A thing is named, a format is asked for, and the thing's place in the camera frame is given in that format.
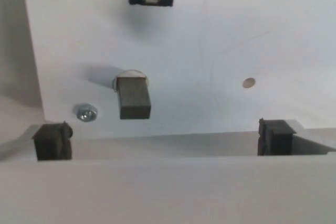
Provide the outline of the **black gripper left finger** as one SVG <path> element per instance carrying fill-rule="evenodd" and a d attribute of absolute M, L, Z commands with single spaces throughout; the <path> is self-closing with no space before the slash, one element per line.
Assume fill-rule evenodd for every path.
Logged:
<path fill-rule="evenodd" d="M 18 138 L 1 143 L 1 161 L 63 161 L 72 159 L 73 129 L 63 121 L 33 124 Z"/>

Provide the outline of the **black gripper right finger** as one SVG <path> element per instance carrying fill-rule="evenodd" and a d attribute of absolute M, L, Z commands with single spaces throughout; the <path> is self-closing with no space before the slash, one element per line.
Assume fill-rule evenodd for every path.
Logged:
<path fill-rule="evenodd" d="M 335 139 L 313 133 L 296 120 L 259 120 L 258 156 L 335 153 Z"/>

